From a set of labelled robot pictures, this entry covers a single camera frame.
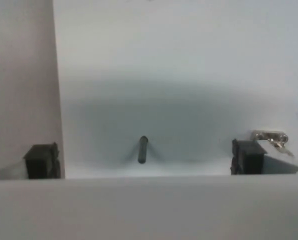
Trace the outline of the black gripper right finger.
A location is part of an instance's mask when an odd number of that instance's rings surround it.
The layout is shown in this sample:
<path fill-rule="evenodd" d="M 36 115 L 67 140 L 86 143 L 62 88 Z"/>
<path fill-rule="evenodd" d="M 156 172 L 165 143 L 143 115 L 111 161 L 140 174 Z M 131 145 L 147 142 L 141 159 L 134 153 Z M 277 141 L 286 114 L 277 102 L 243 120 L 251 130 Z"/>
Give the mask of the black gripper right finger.
<path fill-rule="evenodd" d="M 298 161 L 274 151 L 268 141 L 232 140 L 230 173 L 234 175 L 287 175 L 298 173 Z"/>

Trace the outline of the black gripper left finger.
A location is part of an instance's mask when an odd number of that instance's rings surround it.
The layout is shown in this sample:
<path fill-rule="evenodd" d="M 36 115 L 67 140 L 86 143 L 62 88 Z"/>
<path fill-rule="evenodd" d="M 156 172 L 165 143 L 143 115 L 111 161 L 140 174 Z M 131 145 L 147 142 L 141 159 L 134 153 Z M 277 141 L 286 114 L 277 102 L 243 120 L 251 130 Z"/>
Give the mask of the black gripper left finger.
<path fill-rule="evenodd" d="M 20 162 L 0 169 L 0 180 L 60 179 L 59 153 L 56 142 L 34 144 Z"/>

